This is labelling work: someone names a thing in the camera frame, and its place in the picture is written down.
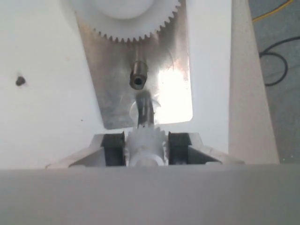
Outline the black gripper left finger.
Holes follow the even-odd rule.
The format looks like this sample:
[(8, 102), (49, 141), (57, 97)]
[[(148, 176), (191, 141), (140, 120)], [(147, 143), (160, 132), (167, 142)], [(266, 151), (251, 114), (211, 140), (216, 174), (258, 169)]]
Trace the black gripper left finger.
[(125, 133), (94, 135), (90, 145), (47, 168), (125, 166)]

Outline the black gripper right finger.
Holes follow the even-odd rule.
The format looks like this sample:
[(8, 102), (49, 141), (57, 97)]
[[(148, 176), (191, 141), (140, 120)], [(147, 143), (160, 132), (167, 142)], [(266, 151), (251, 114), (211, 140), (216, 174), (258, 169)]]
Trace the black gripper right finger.
[(222, 151), (202, 142), (198, 133), (168, 133), (169, 165), (243, 164)]

